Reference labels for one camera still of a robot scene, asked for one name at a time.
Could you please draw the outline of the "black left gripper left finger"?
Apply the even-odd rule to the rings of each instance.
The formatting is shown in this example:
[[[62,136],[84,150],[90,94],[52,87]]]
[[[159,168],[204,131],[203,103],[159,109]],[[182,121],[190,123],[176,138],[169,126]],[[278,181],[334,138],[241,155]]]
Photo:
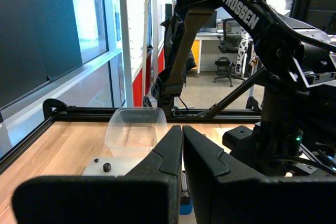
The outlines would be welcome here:
[[[12,196],[18,223],[178,223],[183,134],[173,126],[124,176],[40,176]]]

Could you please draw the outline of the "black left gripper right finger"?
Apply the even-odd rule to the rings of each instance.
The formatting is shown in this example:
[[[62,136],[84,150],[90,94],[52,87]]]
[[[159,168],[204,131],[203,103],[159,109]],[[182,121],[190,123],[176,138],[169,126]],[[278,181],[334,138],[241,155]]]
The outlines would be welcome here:
[[[335,223],[335,179],[267,177],[191,126],[183,158],[198,223]]]

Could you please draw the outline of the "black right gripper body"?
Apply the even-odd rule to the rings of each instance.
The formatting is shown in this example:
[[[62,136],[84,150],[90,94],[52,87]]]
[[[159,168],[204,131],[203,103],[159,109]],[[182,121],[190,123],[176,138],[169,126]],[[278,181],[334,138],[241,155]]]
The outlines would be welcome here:
[[[335,170],[321,161],[300,157],[300,149],[321,144],[335,151],[335,131],[318,131],[306,125],[239,126],[223,135],[230,155],[266,176],[285,176],[305,165],[335,176]]]

